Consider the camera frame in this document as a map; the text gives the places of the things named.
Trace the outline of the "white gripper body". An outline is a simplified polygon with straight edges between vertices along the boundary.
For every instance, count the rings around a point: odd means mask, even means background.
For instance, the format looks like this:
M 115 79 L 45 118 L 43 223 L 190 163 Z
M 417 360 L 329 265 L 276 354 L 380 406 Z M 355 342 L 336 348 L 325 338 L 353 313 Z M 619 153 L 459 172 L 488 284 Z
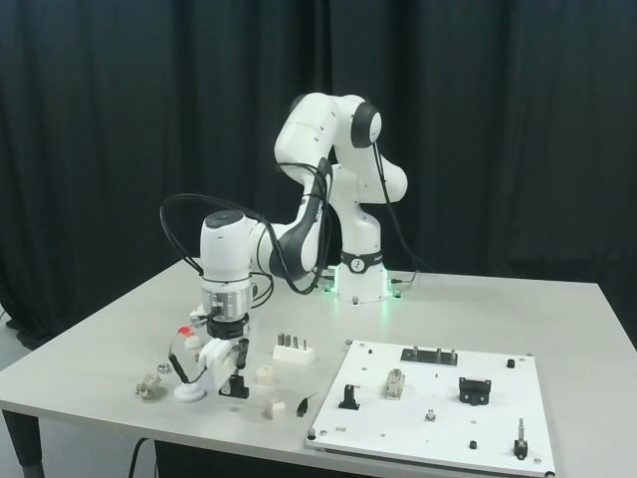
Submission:
M 210 340 L 199 354 L 198 370 L 204 370 L 197 380 L 199 388 L 206 392 L 218 392 L 229 380 L 236 368 L 237 352 L 231 341 Z

